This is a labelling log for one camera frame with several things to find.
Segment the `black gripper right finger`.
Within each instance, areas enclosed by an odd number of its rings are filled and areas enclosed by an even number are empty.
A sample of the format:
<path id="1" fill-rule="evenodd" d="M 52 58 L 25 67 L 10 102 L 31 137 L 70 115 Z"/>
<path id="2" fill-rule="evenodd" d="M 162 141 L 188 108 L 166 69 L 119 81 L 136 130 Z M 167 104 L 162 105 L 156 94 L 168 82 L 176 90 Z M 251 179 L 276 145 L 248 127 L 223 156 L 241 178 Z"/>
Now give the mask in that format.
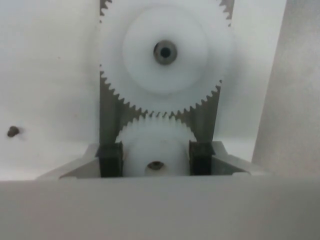
<path id="1" fill-rule="evenodd" d="M 250 174 L 250 163 L 229 154 L 221 141 L 189 141 L 191 176 Z"/>

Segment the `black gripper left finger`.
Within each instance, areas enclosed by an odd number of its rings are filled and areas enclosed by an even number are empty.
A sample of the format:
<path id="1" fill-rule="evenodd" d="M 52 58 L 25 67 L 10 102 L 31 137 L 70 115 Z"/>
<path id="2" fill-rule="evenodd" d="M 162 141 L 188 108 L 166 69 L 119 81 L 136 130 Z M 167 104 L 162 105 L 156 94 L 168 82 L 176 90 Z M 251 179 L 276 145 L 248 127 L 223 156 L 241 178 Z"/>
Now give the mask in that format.
<path id="1" fill-rule="evenodd" d="M 123 176 L 123 144 L 90 144 L 83 156 L 39 176 L 39 179 L 99 179 Z"/>

